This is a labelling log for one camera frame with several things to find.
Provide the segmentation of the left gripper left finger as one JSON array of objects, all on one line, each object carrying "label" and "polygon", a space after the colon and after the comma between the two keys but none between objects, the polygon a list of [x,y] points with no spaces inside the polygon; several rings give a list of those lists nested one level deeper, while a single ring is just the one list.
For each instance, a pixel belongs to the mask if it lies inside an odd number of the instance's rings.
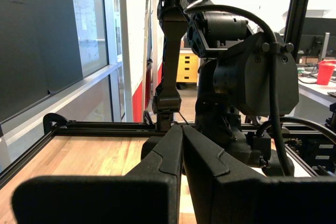
[{"label": "left gripper left finger", "polygon": [[40,176],[12,196],[18,223],[178,223],[182,128],[124,176]]}]

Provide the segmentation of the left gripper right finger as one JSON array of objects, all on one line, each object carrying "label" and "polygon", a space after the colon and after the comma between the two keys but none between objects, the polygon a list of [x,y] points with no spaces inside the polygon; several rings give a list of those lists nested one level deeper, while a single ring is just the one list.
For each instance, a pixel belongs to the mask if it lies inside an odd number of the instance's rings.
[{"label": "left gripper right finger", "polygon": [[335,223],[333,177],[266,177],[191,126],[183,134],[198,223]]}]

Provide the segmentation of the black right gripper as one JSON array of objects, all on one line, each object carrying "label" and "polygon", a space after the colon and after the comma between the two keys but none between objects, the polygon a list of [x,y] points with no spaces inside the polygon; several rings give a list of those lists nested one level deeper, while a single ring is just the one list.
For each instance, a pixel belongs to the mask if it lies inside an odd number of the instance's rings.
[{"label": "black right gripper", "polygon": [[277,95],[270,98],[269,123],[274,131],[277,158],[271,158],[270,140],[265,126],[261,125],[255,133],[245,135],[241,131],[238,110],[206,97],[199,97],[195,105],[195,129],[224,148],[231,156],[251,167],[262,167],[263,161],[270,162],[266,172],[270,176],[292,176],[294,166],[288,159],[283,143],[279,102]]}]

